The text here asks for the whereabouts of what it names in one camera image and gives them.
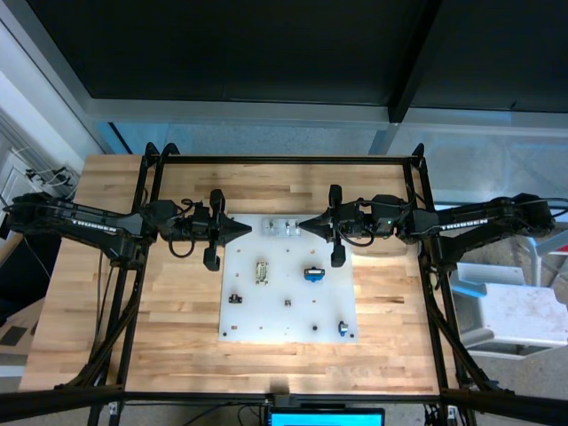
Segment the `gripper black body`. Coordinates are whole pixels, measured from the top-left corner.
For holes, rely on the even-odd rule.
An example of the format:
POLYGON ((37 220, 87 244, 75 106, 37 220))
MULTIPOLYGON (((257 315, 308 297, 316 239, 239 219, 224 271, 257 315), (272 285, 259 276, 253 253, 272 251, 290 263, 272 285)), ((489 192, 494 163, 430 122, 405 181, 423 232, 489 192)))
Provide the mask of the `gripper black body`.
POLYGON ((221 244, 222 221, 225 219, 225 197, 220 189, 209 195, 209 206, 202 202, 195 204, 191 215, 191 242, 206 241, 209 245, 203 252, 203 264, 211 272, 220 269, 217 247, 221 244))
POLYGON ((357 248, 369 247, 371 231, 366 225, 365 214, 360 211, 360 200, 343 203, 341 186, 330 186, 328 201, 333 242, 331 266, 339 268, 346 261, 346 251, 342 241, 357 248))

